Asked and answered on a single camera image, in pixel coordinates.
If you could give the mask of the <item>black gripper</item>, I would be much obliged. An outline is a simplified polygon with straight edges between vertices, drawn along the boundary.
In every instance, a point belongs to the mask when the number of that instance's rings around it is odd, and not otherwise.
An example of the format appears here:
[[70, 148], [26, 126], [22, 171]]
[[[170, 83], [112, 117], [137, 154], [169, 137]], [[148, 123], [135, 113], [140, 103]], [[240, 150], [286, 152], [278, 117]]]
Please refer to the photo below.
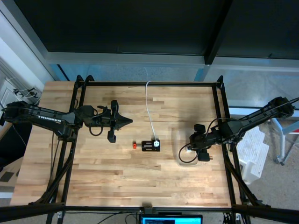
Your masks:
[[109, 127], [110, 130], [107, 133], [107, 139], [110, 143], [116, 142], [116, 136], [114, 134], [115, 129], [120, 130], [122, 127], [133, 123], [132, 119], [126, 118], [118, 113], [119, 105], [117, 100], [111, 101], [111, 109], [104, 107], [100, 116], [101, 128]]
[[211, 132], [206, 133], [206, 127], [200, 124], [194, 125], [194, 131], [189, 137], [188, 149], [196, 152], [198, 161], [210, 161], [207, 150], [221, 140], [219, 131], [212, 128]]

